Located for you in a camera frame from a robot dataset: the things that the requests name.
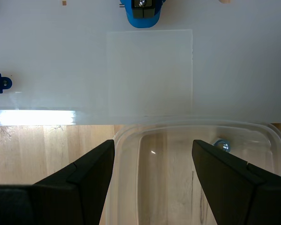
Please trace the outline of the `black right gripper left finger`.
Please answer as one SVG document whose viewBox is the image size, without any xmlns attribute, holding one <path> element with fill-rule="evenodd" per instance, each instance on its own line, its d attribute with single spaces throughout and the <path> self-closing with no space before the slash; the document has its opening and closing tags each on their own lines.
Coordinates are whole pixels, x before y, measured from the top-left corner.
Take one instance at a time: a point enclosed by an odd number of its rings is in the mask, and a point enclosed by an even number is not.
<svg viewBox="0 0 281 225">
<path fill-rule="evenodd" d="M 32 185 L 30 197 L 36 224 L 99 224 L 113 164 L 114 141 L 107 140 Z"/>
</svg>

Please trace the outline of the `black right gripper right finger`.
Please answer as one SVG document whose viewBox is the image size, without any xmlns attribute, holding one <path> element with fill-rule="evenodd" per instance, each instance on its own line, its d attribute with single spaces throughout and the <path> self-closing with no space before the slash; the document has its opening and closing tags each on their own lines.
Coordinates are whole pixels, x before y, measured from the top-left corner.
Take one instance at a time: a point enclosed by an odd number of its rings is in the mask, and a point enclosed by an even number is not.
<svg viewBox="0 0 281 225">
<path fill-rule="evenodd" d="M 202 140 L 192 158 L 219 225 L 281 225 L 281 176 Z"/>
</svg>

